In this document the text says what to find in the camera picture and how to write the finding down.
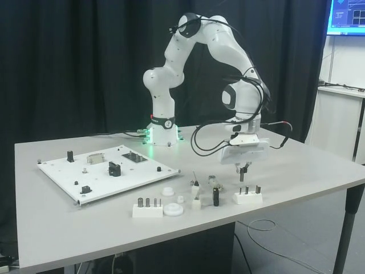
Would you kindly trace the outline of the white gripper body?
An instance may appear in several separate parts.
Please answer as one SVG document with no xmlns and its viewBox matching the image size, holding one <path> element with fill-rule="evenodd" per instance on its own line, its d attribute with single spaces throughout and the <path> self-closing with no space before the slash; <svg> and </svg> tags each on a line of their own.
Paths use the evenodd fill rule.
<svg viewBox="0 0 365 274">
<path fill-rule="evenodd" d="M 225 164 L 246 164 L 266 160 L 269 156 L 270 140 L 262 138 L 258 144 L 252 146 L 229 146 L 220 153 L 220 163 Z"/>
</svg>

